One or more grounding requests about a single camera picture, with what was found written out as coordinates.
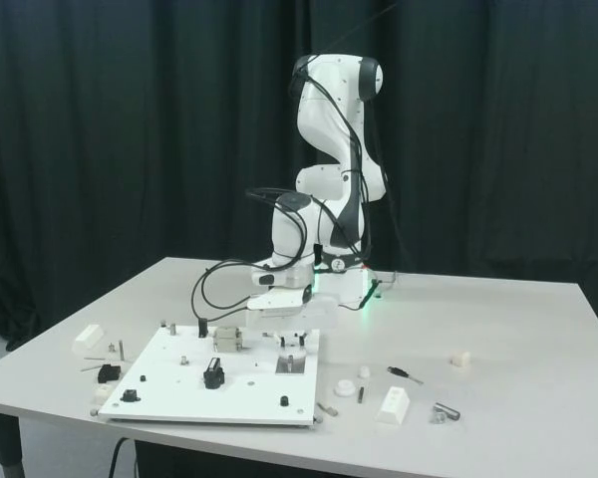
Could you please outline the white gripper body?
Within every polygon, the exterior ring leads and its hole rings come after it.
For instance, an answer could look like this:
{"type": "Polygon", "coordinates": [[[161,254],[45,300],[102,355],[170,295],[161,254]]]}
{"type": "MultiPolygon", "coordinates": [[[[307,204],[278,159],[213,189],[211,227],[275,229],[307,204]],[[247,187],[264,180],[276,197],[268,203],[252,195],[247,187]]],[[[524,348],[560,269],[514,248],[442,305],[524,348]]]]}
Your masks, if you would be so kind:
{"type": "Polygon", "coordinates": [[[264,294],[247,303],[245,325],[255,331],[310,331],[337,324],[338,301],[316,294],[307,303],[299,294],[264,294]]]}

